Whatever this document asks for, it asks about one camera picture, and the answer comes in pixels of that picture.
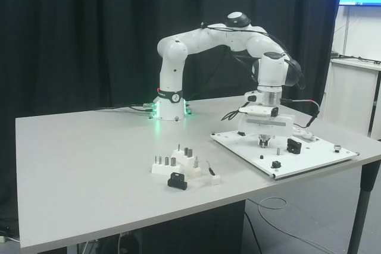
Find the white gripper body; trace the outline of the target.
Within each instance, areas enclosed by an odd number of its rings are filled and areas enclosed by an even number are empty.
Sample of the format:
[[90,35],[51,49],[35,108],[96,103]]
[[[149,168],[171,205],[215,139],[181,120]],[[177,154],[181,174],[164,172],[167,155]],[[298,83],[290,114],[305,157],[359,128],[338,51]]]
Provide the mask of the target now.
[[262,117],[242,115],[238,123],[238,131],[246,135],[290,136],[293,133],[294,115],[278,115],[276,117]]

